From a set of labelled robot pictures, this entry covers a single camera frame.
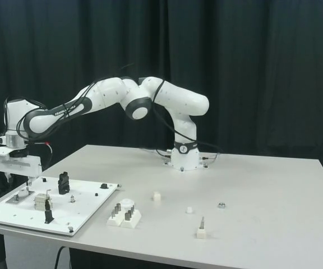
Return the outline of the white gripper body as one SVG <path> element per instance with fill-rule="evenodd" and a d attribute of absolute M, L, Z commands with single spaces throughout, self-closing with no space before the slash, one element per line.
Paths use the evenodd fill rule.
<path fill-rule="evenodd" d="M 0 159 L 0 172 L 38 178 L 42 174 L 41 160 L 40 157 L 32 155 Z"/>

